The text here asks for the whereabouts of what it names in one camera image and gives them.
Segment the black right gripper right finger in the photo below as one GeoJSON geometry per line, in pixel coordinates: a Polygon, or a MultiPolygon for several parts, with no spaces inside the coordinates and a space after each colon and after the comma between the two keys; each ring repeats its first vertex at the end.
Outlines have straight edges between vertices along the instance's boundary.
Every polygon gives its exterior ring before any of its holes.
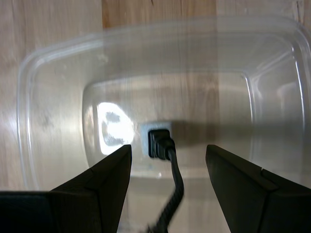
{"type": "Polygon", "coordinates": [[[216,145],[209,178],[232,233],[309,233],[311,190],[216,145]]]}

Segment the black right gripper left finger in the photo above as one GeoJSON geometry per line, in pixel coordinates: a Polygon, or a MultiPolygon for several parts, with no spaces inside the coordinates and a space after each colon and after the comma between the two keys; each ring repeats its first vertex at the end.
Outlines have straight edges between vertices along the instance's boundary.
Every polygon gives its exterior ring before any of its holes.
{"type": "Polygon", "coordinates": [[[131,172],[124,145],[51,191],[2,191],[2,233],[115,233],[131,172]]]}

